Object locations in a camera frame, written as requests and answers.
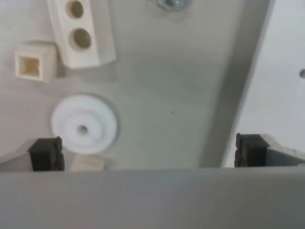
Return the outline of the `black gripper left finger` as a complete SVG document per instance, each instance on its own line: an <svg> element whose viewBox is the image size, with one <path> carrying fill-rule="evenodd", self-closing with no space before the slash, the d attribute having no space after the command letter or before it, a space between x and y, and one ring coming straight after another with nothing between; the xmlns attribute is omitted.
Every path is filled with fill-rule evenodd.
<svg viewBox="0 0 305 229"><path fill-rule="evenodd" d="M64 171L62 139L36 138L25 141L16 151L0 157L1 172Z"/></svg>

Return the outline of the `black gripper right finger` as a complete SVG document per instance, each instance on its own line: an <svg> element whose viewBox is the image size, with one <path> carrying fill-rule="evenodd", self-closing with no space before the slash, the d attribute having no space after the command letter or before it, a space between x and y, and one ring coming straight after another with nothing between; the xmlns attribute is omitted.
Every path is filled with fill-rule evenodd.
<svg viewBox="0 0 305 229"><path fill-rule="evenodd" d="M303 166L305 154L279 144L269 134L236 134L234 167Z"/></svg>

